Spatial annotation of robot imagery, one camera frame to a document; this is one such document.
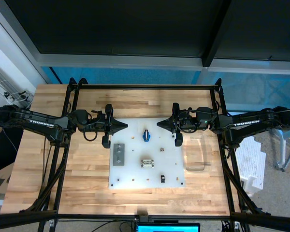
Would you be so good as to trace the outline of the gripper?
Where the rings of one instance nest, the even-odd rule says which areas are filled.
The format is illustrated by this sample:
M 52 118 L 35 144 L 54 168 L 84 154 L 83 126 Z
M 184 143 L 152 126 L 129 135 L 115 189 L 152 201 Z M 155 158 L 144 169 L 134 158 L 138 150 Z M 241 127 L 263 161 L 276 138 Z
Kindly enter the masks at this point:
M 92 110 L 92 113 L 96 113 L 97 117 L 94 119 L 94 130 L 96 133 L 104 132 L 104 136 L 102 137 L 102 146 L 104 148 L 111 147 L 111 141 L 109 140 L 110 135 L 114 135 L 115 133 L 126 129 L 128 124 L 123 123 L 121 121 L 116 120 L 113 117 L 113 107 L 111 104 L 107 104 L 105 106 L 105 113 L 102 111 Z
M 174 144 L 180 147 L 183 143 L 182 133 L 194 133 L 196 131 L 196 123 L 193 121 L 190 113 L 196 113 L 191 107 L 188 109 L 180 110 L 178 103 L 173 103 L 172 116 L 157 122 L 157 126 L 175 134 Z

